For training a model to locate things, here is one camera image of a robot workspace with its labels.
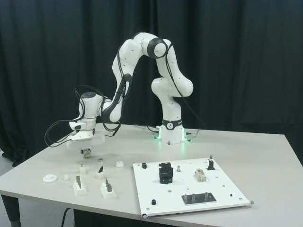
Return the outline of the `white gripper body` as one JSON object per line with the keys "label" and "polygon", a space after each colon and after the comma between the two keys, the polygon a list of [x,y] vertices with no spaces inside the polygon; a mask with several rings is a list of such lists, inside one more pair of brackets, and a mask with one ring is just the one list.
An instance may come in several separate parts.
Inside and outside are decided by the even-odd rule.
{"label": "white gripper body", "polygon": [[71,140],[67,142],[68,149],[88,149],[93,146],[99,146],[105,142],[105,137],[96,135],[88,140]]}

